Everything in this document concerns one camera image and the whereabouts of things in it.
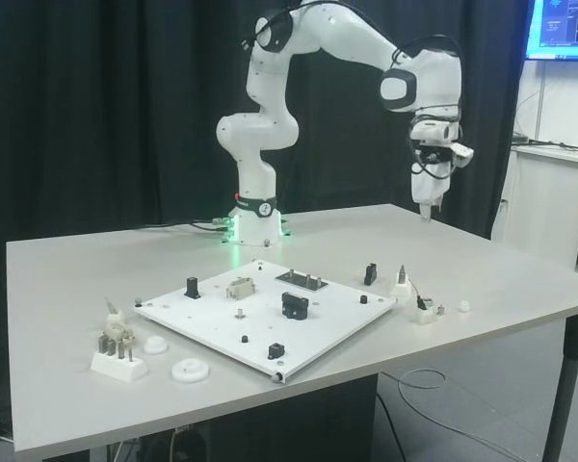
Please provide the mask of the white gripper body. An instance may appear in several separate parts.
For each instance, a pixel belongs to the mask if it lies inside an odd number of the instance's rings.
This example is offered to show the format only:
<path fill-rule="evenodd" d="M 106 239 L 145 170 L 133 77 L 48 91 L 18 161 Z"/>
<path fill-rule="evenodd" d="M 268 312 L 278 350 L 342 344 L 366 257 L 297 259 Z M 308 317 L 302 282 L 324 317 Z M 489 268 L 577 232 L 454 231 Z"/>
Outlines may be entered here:
<path fill-rule="evenodd" d="M 411 197 L 414 203 L 435 203 L 449 191 L 451 164 L 411 165 Z"/>

